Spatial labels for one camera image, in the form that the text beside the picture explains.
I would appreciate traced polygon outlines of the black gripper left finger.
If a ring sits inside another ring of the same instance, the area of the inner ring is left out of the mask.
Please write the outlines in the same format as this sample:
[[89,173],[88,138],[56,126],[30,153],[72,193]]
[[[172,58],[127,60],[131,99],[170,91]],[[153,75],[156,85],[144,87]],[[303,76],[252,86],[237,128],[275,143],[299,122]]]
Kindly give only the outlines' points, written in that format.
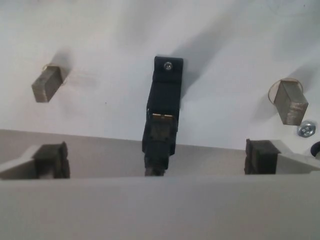
[[66,142],[33,145],[19,158],[0,164],[1,180],[70,179]]

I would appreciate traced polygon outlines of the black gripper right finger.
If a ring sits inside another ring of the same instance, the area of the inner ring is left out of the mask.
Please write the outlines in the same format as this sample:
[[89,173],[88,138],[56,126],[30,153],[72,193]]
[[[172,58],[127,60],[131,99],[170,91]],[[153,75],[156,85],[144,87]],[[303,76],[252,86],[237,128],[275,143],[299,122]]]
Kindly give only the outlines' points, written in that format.
[[320,170],[320,143],[314,143],[310,155],[293,152],[281,140],[246,140],[246,175],[309,174]]

